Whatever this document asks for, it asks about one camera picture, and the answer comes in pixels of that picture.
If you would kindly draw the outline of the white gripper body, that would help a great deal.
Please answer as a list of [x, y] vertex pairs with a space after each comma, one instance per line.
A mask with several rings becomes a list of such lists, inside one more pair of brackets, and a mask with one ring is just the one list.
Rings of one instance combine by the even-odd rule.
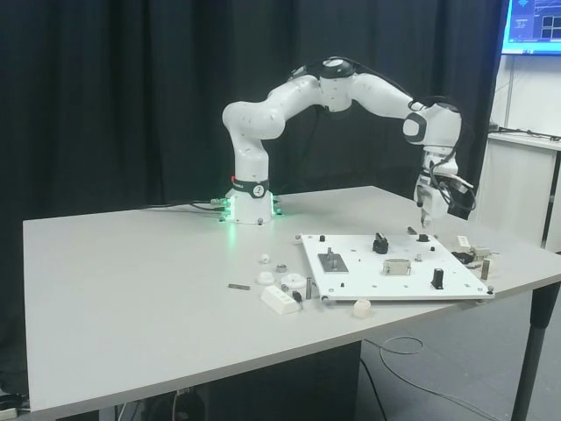
[[431, 184], [426, 174], [420, 174], [415, 183], [414, 200], [419, 209], [424, 208], [430, 214], [430, 220], [443, 218], [448, 212], [440, 190]]

